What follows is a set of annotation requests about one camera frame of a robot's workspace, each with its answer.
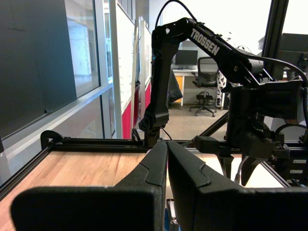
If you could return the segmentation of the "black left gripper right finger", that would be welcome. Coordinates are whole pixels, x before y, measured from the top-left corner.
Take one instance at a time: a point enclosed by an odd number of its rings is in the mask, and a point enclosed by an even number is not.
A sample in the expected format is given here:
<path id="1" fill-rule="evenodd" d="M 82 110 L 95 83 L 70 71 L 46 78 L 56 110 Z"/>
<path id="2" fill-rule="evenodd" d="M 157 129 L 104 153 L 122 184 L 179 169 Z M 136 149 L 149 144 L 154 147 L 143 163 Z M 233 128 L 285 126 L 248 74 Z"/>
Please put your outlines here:
<path id="1" fill-rule="evenodd" d="M 175 141 L 168 174 L 183 231 L 305 231 L 306 188 L 245 188 Z"/>

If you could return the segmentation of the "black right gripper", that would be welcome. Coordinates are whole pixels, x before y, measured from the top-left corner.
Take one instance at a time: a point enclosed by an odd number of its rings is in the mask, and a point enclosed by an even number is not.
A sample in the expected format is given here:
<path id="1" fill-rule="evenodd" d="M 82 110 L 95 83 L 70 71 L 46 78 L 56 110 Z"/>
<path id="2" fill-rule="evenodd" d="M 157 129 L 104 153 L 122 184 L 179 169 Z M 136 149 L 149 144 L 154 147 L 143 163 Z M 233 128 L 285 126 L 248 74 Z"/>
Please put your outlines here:
<path id="1" fill-rule="evenodd" d="M 231 96 L 225 142 L 196 136 L 193 145 L 200 152 L 216 154 L 223 175 L 229 179 L 234 157 L 228 153 L 232 148 L 239 149 L 245 155 L 241 168 L 241 184 L 245 186 L 264 159 L 289 158 L 284 135 L 270 130 L 257 115 L 281 118 L 297 125 L 303 108 L 303 82 L 268 82 L 256 88 L 228 85 L 225 90 Z"/>

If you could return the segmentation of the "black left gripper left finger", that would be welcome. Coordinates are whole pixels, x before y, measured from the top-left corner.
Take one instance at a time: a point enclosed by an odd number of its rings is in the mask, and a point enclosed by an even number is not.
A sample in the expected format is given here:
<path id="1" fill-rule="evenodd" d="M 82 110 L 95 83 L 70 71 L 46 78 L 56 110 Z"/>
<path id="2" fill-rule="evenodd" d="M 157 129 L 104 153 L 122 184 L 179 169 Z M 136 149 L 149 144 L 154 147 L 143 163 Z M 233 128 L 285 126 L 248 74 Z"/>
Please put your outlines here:
<path id="1" fill-rule="evenodd" d="M 113 187 L 36 187 L 17 195 L 18 231 L 161 231 L 164 229 L 167 144 L 159 141 Z"/>

